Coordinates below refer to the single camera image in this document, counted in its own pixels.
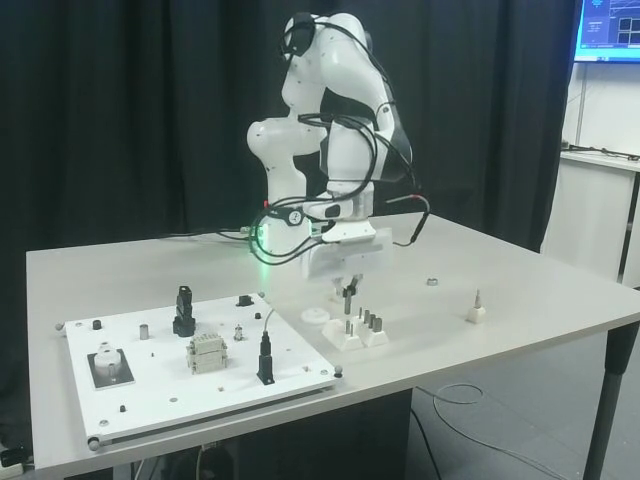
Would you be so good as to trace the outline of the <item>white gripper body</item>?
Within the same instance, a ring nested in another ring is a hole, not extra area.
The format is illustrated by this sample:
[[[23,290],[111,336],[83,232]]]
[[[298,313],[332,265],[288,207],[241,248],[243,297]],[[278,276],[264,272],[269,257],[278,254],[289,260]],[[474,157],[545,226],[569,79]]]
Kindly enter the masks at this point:
[[[369,240],[314,247],[302,256],[302,277],[306,280],[333,280],[364,275],[387,268],[392,261],[392,230],[382,228]]]

